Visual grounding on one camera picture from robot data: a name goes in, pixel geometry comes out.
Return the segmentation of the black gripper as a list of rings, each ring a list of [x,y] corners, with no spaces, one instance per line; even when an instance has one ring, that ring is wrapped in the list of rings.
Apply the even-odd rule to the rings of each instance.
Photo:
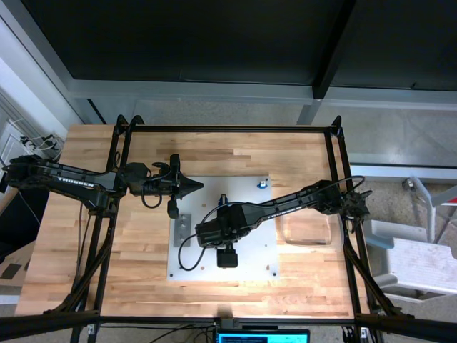
[[[214,243],[216,249],[216,264],[218,268],[237,268],[238,266],[238,254],[234,248],[234,244],[238,240],[232,240],[229,242],[217,242]]]
[[[154,162],[153,166],[159,170],[154,175],[156,179],[154,181],[154,194],[159,198],[170,197],[167,203],[167,214],[171,219],[177,219],[179,216],[177,199],[202,189],[204,184],[181,173],[181,161],[178,154],[170,156],[169,164]]]

